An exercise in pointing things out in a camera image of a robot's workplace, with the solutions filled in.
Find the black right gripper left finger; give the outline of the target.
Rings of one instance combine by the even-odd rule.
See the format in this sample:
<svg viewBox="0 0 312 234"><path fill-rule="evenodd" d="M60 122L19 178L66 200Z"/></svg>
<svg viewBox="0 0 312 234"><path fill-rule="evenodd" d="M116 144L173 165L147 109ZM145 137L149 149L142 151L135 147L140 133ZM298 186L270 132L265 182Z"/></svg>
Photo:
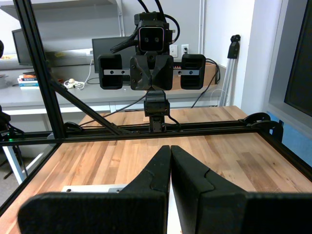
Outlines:
<svg viewBox="0 0 312 234"><path fill-rule="evenodd" d="M43 193L18 211L22 234L164 234L170 146L162 146L119 193Z"/></svg>

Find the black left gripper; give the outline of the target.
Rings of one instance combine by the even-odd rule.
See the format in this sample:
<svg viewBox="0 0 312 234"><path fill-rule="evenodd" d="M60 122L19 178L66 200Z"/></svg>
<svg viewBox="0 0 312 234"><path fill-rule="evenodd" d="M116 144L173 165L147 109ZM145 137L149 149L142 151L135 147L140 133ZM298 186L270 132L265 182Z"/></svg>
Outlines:
<svg viewBox="0 0 312 234"><path fill-rule="evenodd" d="M129 78L132 90L171 90L174 75L180 76L180 87L199 90L203 87L206 58L201 54L184 54L175 69L172 56L149 51L130 58L129 68L122 67L121 55L98 57L100 86L104 90L122 88L123 79Z"/></svg>

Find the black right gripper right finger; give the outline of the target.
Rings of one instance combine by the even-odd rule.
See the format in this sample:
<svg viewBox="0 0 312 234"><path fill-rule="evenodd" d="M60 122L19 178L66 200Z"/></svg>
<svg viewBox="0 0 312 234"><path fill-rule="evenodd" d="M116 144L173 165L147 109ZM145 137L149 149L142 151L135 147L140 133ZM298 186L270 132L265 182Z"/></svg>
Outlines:
<svg viewBox="0 0 312 234"><path fill-rule="evenodd" d="M184 234L306 234L310 193L247 192L179 146L172 185Z"/></svg>

